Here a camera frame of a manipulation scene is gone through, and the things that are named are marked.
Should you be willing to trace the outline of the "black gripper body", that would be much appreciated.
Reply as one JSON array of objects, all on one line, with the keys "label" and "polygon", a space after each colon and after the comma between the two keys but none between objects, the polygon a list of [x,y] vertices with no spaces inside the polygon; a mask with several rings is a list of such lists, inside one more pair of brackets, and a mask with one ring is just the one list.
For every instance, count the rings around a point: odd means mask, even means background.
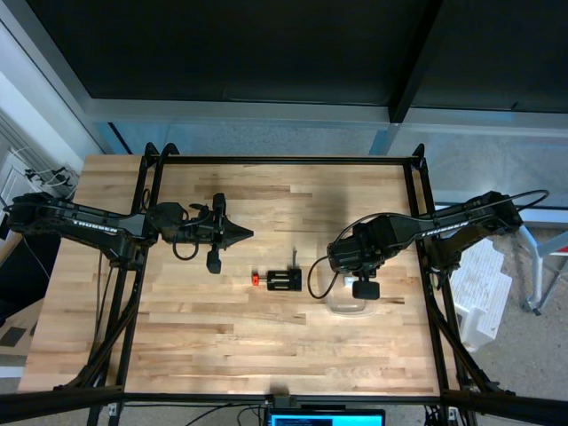
[{"label": "black gripper body", "polygon": [[356,280],[352,284],[352,296],[359,300],[378,300],[380,285],[376,279],[376,269],[363,269],[353,273]]},{"label": "black gripper body", "polygon": [[224,217],[226,210],[225,195],[216,193],[213,196],[212,207],[206,204],[192,203],[191,209],[197,210],[196,217],[188,219],[185,223],[187,235],[190,242],[194,245],[193,253],[185,257],[185,261],[193,260],[199,253],[201,245],[209,244],[210,250],[207,253],[206,266],[210,273],[221,273],[220,249],[224,237]]}]

